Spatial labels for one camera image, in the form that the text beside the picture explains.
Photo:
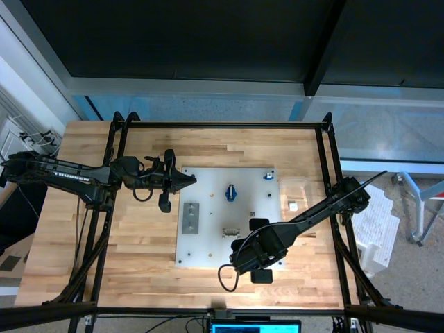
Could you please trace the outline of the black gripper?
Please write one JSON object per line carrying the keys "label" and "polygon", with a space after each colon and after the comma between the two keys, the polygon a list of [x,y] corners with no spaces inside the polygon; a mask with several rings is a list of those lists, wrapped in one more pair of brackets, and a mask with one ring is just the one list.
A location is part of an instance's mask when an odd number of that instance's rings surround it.
{"label": "black gripper", "polygon": [[164,152],[164,160],[159,157],[146,156],[145,160],[152,162],[150,169],[147,171],[149,189],[161,189],[158,206],[162,212],[171,211],[171,202],[169,194],[176,193],[181,189],[197,183],[194,175],[182,173],[177,168],[176,156],[173,149],[167,149]]}
{"label": "black gripper", "polygon": [[250,280],[253,284],[271,284],[273,271],[269,268],[276,262],[276,236],[268,219],[249,220],[251,237],[249,249],[252,253]]}

